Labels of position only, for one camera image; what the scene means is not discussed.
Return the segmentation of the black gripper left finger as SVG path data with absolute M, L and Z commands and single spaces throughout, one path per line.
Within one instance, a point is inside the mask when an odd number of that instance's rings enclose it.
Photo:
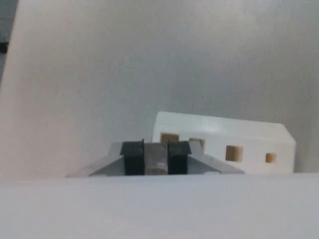
M 137 176 L 145 174 L 144 141 L 113 142 L 106 156 L 67 177 Z

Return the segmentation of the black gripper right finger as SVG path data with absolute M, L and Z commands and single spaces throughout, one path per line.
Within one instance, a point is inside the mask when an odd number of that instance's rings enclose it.
M 245 172 L 204 153 L 199 141 L 169 142 L 169 175 L 244 174 Z

